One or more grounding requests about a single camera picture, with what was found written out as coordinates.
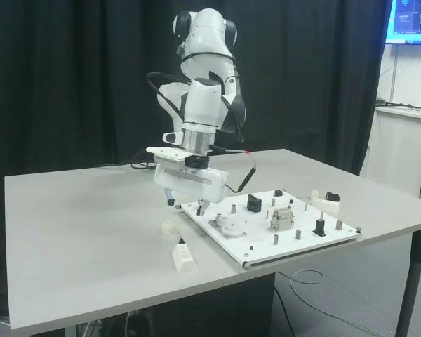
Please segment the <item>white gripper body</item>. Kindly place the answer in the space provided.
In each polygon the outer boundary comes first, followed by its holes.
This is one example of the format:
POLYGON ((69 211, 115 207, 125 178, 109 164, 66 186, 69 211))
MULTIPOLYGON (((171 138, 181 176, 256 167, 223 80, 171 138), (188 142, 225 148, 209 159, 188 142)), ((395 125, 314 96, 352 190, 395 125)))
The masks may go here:
POLYGON ((178 169, 161 163, 157 164, 154 174, 154 182, 164 189, 210 203, 220 203, 225 199, 227 179, 228 172, 214 168, 191 171, 188 168, 178 169))

